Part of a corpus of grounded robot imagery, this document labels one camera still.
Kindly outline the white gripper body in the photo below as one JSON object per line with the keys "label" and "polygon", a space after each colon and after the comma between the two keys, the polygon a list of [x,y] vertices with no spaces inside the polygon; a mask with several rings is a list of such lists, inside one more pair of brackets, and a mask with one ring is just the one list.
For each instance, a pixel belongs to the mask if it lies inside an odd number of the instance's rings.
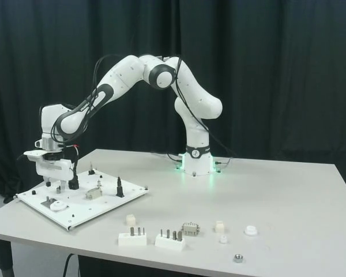
{"label": "white gripper body", "polygon": [[67,159],[55,161],[40,160],[36,162],[36,171],[44,177],[72,177],[72,162]]}

